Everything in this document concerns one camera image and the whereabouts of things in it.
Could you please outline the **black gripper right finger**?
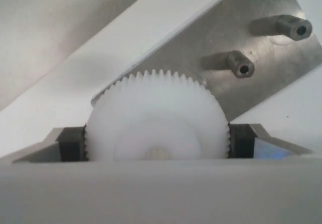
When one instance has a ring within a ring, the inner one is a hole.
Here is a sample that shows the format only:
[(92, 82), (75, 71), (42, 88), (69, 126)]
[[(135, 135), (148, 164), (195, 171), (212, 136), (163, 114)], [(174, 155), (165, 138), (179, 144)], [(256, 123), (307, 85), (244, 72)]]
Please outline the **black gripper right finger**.
[(284, 159), (313, 153), (305, 147), (272, 137), (261, 124), (229, 125), (231, 159)]

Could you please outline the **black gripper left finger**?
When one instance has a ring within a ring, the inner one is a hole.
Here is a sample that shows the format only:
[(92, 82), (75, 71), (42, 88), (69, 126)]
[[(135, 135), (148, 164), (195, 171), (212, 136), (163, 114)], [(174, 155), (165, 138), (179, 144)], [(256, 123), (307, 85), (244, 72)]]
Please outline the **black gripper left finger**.
[(15, 153), (14, 163), (87, 162), (85, 128), (54, 128), (42, 142)]

